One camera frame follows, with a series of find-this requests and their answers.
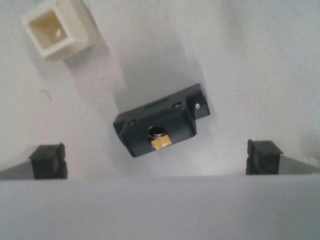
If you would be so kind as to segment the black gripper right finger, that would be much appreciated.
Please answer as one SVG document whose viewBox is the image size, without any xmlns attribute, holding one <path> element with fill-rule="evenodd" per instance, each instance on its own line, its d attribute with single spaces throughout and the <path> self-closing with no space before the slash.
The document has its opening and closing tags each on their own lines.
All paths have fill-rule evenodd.
<svg viewBox="0 0 320 240">
<path fill-rule="evenodd" d="M 313 175 L 320 173 L 314 161 L 284 155 L 271 140 L 248 140 L 246 175 Z"/>
</svg>

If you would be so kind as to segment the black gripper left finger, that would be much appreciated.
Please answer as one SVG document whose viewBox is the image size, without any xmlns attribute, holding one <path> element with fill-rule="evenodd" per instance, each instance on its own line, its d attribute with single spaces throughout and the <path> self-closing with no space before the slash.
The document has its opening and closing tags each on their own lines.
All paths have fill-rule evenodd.
<svg viewBox="0 0 320 240">
<path fill-rule="evenodd" d="M 63 143 L 28 146 L 22 153 L 0 164 L 1 180 L 67 179 L 68 167 Z"/>
</svg>

